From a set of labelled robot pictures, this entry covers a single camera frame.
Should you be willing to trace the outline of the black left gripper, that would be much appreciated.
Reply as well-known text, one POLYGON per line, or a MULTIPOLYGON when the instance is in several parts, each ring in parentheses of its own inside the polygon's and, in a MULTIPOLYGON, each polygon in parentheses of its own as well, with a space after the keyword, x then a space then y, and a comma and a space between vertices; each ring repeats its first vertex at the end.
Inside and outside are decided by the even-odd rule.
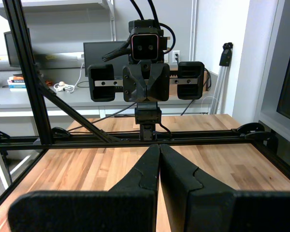
POLYGON ((177 86, 181 100, 197 100, 203 95, 205 67, 202 62, 180 62, 177 70, 168 64, 140 62, 125 65, 122 78, 115 78, 111 64, 91 65, 88 80, 91 99, 111 102, 117 92, 126 102, 165 102, 170 96, 170 85, 177 86))

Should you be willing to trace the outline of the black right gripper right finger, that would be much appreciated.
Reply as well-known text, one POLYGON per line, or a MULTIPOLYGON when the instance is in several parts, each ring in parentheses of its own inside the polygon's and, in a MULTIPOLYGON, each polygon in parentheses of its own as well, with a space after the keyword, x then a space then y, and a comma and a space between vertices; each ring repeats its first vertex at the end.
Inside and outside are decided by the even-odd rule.
POLYGON ((235 190, 169 145, 160 151, 173 232, 290 232, 290 191, 235 190))

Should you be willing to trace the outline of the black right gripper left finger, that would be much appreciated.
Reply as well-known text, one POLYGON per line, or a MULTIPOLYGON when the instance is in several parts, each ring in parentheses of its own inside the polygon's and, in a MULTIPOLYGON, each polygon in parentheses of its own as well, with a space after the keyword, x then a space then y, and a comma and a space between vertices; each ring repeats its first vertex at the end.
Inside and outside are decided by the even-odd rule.
POLYGON ((151 145, 109 191, 33 191, 8 210, 13 232, 154 232, 159 145, 151 145))

